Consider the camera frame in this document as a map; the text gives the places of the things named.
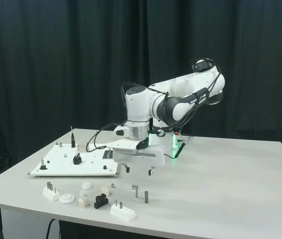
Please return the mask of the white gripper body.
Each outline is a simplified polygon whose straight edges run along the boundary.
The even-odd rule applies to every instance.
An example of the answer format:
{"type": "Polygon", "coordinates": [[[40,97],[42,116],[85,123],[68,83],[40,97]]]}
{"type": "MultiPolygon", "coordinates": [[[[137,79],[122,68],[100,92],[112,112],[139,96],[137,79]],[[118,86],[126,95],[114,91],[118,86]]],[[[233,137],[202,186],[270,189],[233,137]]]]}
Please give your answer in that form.
{"type": "Polygon", "coordinates": [[[113,160],[121,164],[143,165],[149,167],[163,166],[165,164],[165,147],[151,145],[146,149],[113,149],[113,160]]]}

